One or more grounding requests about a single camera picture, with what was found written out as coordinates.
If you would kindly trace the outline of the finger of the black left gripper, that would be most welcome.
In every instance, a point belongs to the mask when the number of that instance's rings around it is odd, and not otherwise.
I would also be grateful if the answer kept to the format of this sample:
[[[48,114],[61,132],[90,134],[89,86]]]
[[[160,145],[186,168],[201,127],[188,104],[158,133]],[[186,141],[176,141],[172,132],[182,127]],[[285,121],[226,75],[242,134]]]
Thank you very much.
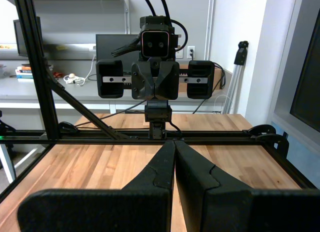
[[[149,61],[137,61],[131,67],[132,98],[155,100],[155,81]]]
[[[175,61],[162,61],[154,82],[154,96],[159,100],[176,100],[179,92],[180,66]]]

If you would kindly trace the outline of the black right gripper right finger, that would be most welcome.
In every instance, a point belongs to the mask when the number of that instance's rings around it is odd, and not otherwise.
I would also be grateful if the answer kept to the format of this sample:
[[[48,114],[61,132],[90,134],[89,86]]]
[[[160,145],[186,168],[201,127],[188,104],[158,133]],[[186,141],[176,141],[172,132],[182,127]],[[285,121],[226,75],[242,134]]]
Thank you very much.
[[[255,189],[182,141],[176,181],[189,232],[317,232],[317,189]]]

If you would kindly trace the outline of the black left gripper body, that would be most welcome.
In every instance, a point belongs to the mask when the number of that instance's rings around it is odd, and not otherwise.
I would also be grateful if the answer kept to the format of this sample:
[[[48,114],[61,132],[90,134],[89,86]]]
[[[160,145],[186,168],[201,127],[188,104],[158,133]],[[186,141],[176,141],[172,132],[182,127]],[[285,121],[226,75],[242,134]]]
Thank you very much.
[[[155,80],[159,74],[160,63],[163,61],[149,60],[151,73]],[[187,97],[190,99],[209,99],[213,93],[215,65],[208,60],[191,60],[187,69],[179,67],[179,85],[186,84]],[[96,63],[97,89],[101,98],[117,99],[124,94],[125,86],[130,85],[131,74],[125,75],[120,60],[100,60]]]

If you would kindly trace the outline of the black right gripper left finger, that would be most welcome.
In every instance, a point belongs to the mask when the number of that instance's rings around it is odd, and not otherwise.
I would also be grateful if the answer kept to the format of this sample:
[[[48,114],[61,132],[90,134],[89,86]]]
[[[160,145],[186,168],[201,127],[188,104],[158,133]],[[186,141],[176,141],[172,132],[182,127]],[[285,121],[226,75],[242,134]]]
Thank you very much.
[[[167,141],[122,189],[46,189],[18,207],[23,232],[168,232],[175,144]]]

